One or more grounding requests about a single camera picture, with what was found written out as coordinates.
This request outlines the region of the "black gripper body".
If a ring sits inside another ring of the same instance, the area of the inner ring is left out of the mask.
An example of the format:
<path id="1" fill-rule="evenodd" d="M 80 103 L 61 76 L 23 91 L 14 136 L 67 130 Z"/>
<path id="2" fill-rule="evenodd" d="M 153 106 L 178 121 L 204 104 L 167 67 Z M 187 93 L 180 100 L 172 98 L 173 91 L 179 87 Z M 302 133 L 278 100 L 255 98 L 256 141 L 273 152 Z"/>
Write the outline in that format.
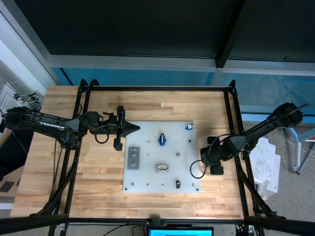
<path id="1" fill-rule="evenodd" d="M 121 143 L 121 136 L 123 130 L 123 120 L 125 118 L 125 109 L 123 106 L 117 108 L 117 125 L 116 125 L 116 138 L 114 139 L 114 149 L 116 151 L 122 151 L 123 145 Z"/>
<path id="2" fill-rule="evenodd" d="M 218 137 L 207 137 L 207 146 L 200 150 L 200 158 L 205 169 L 203 176 L 207 172 L 207 168 L 210 168 L 210 174 L 215 176 L 221 176 L 224 174 L 223 166 L 221 165 L 223 150 L 220 146 L 220 140 Z"/>

